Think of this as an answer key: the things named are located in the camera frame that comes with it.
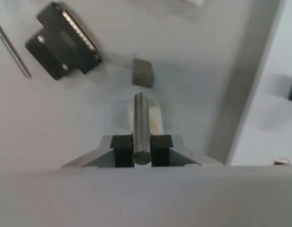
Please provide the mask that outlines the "gripper right finger black block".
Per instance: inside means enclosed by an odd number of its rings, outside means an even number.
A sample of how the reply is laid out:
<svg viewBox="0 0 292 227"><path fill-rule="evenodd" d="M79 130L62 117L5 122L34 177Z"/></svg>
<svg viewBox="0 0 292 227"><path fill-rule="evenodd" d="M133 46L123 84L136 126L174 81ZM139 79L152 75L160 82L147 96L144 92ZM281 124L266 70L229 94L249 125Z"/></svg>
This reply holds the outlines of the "gripper right finger black block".
<svg viewBox="0 0 292 227"><path fill-rule="evenodd" d="M152 167L183 167L200 165L194 151L184 145L181 135L151 135L150 153Z"/></svg>

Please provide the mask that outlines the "gripper left finger black block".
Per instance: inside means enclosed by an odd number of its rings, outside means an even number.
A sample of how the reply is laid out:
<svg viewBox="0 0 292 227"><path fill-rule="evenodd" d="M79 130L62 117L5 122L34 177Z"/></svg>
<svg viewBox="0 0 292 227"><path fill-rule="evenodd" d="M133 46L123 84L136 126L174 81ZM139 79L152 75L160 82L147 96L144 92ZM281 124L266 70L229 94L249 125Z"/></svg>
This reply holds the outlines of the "gripper left finger black block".
<svg viewBox="0 0 292 227"><path fill-rule="evenodd" d="M98 148L64 164L62 168L132 167L132 136L104 135Z"/></svg>

